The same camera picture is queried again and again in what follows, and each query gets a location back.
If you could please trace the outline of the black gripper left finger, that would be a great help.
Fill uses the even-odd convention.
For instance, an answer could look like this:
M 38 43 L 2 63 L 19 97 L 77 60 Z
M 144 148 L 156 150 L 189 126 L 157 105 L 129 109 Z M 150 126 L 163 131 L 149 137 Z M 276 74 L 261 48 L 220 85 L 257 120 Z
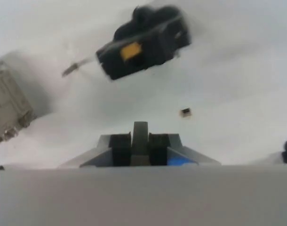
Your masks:
M 129 166 L 131 159 L 131 133 L 101 135 L 96 148 L 86 153 L 80 167 Z

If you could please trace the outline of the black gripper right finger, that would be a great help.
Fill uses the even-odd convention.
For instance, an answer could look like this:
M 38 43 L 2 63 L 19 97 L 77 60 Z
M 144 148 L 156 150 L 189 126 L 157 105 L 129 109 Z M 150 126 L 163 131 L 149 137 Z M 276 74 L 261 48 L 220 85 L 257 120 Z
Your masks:
M 149 159 L 152 166 L 220 165 L 211 157 L 182 144 L 179 134 L 149 134 Z

